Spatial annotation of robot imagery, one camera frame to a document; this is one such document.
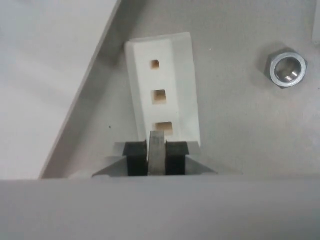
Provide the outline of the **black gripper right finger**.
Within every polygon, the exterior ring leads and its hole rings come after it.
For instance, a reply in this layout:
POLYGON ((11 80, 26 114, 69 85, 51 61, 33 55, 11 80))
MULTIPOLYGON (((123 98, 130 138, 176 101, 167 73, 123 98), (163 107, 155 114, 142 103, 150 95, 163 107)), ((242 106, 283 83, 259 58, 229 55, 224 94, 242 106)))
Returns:
POLYGON ((203 154, 197 141, 167 141, 165 143, 167 176, 241 175, 222 162, 203 154))

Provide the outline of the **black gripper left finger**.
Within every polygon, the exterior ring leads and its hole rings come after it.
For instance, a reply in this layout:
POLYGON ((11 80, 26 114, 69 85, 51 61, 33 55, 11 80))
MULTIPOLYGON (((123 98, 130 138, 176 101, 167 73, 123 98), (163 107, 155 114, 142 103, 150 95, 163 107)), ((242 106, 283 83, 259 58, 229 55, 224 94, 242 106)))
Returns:
POLYGON ((110 156, 96 160, 72 174, 72 178, 137 177, 148 174, 146 141, 117 142, 110 156))

